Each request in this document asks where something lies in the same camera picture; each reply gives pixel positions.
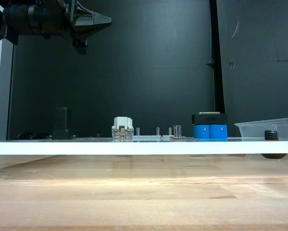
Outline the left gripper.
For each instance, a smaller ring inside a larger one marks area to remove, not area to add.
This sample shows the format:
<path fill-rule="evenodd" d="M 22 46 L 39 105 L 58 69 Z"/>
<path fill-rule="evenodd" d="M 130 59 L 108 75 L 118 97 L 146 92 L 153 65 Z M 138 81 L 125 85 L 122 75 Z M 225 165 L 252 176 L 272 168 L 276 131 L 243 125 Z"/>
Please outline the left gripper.
<path fill-rule="evenodd" d="M 57 34 L 71 39 L 79 54 L 87 54 L 87 38 L 109 27 L 112 19 L 83 7 L 78 0 L 55 0 L 54 13 Z"/>

